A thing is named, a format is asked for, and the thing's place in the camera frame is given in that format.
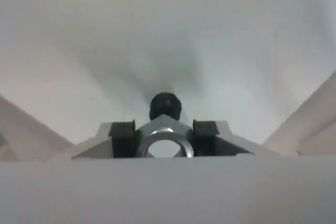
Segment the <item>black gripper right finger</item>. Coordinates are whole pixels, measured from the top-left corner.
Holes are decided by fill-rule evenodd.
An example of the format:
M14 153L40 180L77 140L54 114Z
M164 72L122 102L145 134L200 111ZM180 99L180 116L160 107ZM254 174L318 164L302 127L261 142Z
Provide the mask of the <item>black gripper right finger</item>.
M215 121L193 120L195 156L236 156L252 154L247 149L218 137L220 131Z

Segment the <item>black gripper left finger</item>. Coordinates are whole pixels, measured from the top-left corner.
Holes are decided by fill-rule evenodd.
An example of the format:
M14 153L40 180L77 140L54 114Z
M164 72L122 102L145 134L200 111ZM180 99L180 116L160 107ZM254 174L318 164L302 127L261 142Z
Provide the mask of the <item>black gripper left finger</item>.
M135 132L135 120L102 123L94 137L75 146L71 158L134 158Z

